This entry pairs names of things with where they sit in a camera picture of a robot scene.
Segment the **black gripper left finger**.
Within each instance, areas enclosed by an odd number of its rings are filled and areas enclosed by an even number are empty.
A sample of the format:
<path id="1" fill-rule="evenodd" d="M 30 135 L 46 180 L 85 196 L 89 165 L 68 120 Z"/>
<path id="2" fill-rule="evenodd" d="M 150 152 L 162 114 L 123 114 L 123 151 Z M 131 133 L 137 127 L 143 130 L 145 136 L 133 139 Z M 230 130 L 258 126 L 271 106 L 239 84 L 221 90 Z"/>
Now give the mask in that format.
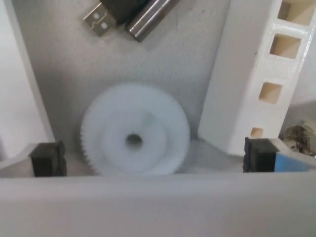
<path id="1" fill-rule="evenodd" d="M 32 143 L 17 156 L 0 162 L 1 177 L 66 177 L 67 162 L 62 141 Z"/>

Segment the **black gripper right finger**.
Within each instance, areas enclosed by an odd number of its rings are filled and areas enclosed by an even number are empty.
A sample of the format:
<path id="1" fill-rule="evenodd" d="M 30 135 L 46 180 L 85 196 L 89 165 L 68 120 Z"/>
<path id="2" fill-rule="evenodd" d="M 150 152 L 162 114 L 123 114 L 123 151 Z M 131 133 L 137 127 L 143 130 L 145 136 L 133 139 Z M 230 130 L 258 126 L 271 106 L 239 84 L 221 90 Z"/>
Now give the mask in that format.
<path id="1" fill-rule="evenodd" d="M 243 171 L 248 172 L 309 172 L 316 170 L 316 159 L 292 151 L 280 139 L 246 137 Z"/>

